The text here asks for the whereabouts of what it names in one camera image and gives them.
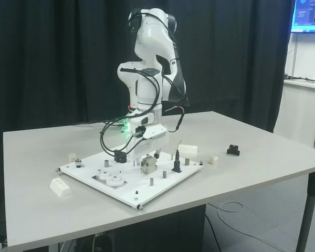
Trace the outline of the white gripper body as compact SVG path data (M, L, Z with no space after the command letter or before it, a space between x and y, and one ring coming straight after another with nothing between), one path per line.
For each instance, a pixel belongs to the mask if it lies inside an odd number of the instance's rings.
M140 159L153 151L160 151L168 142L168 133L150 139L144 139L142 136L134 137L126 147L125 152L130 159Z

